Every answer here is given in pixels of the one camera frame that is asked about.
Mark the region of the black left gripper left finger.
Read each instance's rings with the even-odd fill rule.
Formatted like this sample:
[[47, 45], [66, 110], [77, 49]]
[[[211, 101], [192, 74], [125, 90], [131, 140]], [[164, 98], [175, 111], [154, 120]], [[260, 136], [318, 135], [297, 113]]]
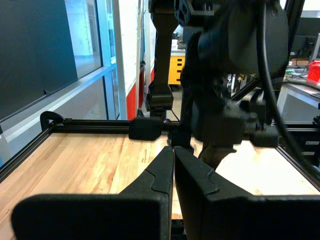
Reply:
[[166, 146], [118, 194], [38, 194], [11, 214], [18, 240], [168, 240], [174, 153]]

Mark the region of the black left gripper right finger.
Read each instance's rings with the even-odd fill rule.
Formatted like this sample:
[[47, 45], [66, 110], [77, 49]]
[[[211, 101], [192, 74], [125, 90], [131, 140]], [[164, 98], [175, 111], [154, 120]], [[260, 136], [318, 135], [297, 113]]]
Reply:
[[253, 195], [181, 146], [175, 186], [189, 240], [317, 240], [318, 195]]

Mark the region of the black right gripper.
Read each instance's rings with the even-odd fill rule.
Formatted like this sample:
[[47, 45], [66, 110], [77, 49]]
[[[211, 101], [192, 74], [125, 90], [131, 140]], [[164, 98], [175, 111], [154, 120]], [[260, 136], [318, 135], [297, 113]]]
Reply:
[[279, 133], [265, 120], [264, 103], [228, 101], [216, 112], [194, 103], [190, 123], [138, 117], [130, 122], [128, 136], [131, 140], [154, 141], [167, 133], [170, 147], [180, 146], [189, 152], [194, 152], [191, 146], [191, 137], [194, 137], [203, 143], [199, 159], [211, 168], [217, 168], [227, 155], [237, 152], [233, 146], [243, 140], [250, 141], [255, 147], [277, 147]]

